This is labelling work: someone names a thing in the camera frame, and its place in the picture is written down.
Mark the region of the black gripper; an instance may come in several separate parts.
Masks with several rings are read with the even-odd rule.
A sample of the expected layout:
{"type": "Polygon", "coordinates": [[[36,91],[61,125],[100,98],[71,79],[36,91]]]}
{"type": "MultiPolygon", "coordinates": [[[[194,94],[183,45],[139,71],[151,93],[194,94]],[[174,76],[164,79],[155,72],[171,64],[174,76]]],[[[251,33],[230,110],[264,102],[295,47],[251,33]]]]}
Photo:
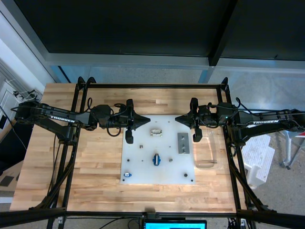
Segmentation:
{"type": "Polygon", "coordinates": [[[198,143],[201,141],[203,134],[200,126],[208,128],[217,128],[219,126],[216,114],[212,114],[210,108],[216,106],[212,103],[208,105],[199,105],[197,98],[192,98],[190,102],[190,112],[175,118],[175,121],[183,124],[189,129],[194,129],[193,141],[198,143]]]}
{"type": "Polygon", "coordinates": [[[134,112],[133,100],[128,99],[126,104],[116,103],[115,107],[119,108],[117,113],[110,114],[110,118],[106,122],[107,134],[111,137],[117,137],[122,128],[126,128],[125,140],[128,144],[133,144],[132,130],[134,129],[133,124],[135,122],[135,129],[149,123],[151,120],[148,117],[142,116],[134,112]],[[119,132],[115,135],[111,134],[109,129],[116,128],[119,132]]]}

